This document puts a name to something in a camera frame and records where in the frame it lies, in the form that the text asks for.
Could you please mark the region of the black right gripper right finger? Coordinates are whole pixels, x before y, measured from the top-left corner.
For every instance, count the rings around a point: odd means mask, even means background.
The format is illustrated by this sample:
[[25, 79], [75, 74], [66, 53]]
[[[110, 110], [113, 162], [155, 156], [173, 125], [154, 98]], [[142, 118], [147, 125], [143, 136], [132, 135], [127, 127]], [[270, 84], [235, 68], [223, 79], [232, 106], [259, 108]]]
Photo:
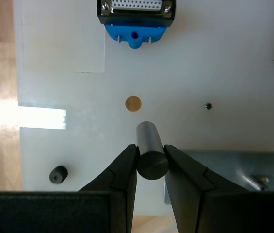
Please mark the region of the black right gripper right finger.
[[249, 191], [172, 145], [164, 151], [180, 233], [274, 233], [274, 192]]

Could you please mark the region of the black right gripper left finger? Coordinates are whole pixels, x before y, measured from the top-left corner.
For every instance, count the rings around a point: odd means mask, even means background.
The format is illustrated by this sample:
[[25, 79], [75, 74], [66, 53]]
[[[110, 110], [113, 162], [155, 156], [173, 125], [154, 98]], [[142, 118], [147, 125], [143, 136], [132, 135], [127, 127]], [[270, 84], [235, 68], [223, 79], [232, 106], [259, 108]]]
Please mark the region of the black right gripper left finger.
[[0, 233], [129, 233], [136, 166], [131, 144], [77, 192], [0, 192]]

